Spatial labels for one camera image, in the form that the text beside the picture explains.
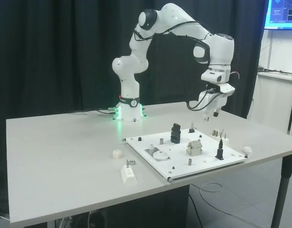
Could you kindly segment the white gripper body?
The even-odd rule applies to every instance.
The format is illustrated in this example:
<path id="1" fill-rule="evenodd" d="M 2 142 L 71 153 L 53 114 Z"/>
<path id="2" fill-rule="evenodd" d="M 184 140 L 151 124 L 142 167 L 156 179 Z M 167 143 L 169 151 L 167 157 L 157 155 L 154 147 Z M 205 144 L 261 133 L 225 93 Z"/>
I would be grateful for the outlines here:
<path id="1" fill-rule="evenodd" d="M 227 96 L 221 93 L 207 93 L 203 91 L 199 94 L 198 109 L 203 112 L 219 112 L 226 105 Z"/>

